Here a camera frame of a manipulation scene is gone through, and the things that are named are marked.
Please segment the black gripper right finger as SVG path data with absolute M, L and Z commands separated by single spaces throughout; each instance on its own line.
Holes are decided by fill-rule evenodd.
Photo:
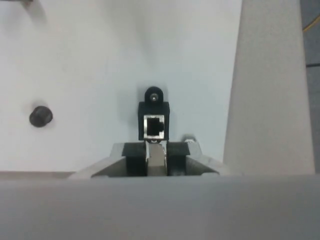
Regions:
M 168 142 L 166 145 L 168 176 L 225 175 L 225 165 L 204 155 L 198 142 Z

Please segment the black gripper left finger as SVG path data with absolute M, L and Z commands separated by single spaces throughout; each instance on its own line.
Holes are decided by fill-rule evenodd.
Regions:
M 115 143 L 108 157 L 70 175 L 71 178 L 145 176 L 146 144 L 144 142 Z

